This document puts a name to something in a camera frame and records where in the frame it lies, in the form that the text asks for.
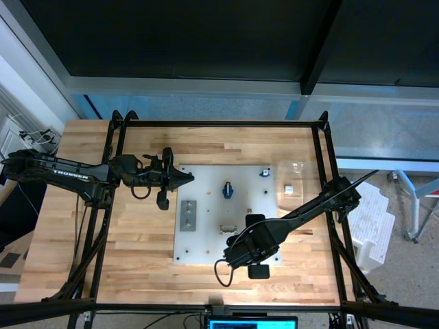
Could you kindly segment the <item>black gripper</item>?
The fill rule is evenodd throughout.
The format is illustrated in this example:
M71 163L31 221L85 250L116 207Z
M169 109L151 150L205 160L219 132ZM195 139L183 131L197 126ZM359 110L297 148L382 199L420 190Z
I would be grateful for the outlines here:
M142 197L135 195L135 198L140 200L147 199L151 194L152 187L159 187L160 191L157 193L156 204L160 210L168 210L169 200L167 192L170 189L174 191L180 186L194 181L195 177L191 173L185 173L173 167L174 155L170 147L163 149L161 159L158 156L147 154L144 154L143 157L149 159L150 164L145 168L137 169L135 186L147 187L147 194ZM171 168L172 177L175 180L171 181L170 188Z
M268 250L271 243L271 234L266 227L264 215L246 215L246 246L251 256L251 264L248 265L248 277L252 280L268 279L270 277L269 265L261 264L269 257Z

